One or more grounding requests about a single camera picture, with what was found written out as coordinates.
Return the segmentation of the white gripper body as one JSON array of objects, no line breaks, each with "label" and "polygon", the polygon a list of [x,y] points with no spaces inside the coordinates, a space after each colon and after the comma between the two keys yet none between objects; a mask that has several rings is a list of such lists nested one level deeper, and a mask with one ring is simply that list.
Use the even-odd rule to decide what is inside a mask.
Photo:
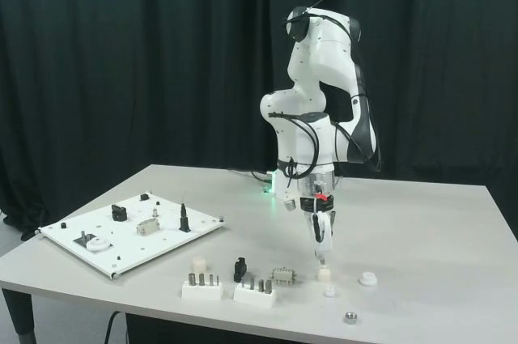
[{"label": "white gripper body", "polygon": [[333,229],[328,213],[317,211],[310,216],[310,232],[314,242],[314,251],[326,252],[333,249]]}]

